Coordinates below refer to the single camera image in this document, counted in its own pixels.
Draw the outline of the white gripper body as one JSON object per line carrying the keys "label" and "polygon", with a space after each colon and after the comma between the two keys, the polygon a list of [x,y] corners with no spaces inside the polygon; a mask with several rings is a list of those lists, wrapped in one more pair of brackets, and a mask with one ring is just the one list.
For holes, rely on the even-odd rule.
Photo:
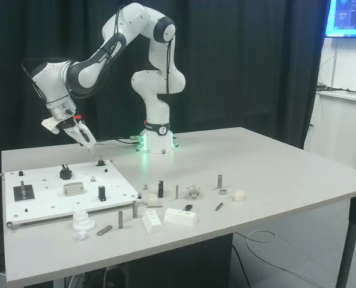
{"label": "white gripper body", "polygon": [[82,122],[74,122],[71,127],[64,128],[63,130],[83,148],[87,149],[87,146],[93,147],[96,144],[95,137]]}

